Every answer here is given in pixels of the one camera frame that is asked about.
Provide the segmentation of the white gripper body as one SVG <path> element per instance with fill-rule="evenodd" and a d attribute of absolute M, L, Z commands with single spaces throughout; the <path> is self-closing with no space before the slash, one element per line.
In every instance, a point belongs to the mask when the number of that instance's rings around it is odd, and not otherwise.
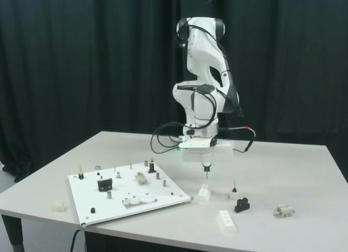
<path fill-rule="evenodd" d="M 222 163 L 233 159 L 234 142 L 218 142 L 213 147 L 201 143 L 181 143 L 181 157 L 187 163 Z"/>

